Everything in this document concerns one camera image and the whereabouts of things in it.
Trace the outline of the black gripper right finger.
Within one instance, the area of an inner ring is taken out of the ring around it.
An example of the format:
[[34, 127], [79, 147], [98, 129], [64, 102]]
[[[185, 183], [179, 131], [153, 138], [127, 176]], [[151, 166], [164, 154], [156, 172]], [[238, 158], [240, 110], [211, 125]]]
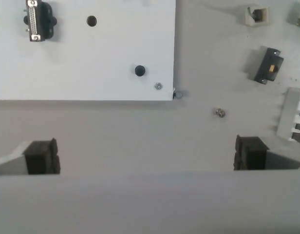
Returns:
[[236, 137], [234, 170], [300, 169], [300, 143], [278, 136]]

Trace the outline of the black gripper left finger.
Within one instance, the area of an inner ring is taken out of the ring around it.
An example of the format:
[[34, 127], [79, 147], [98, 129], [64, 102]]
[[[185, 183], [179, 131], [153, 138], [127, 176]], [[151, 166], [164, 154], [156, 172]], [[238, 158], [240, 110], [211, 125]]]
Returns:
[[0, 175], [58, 175], [60, 158], [55, 138], [25, 141], [0, 157]]

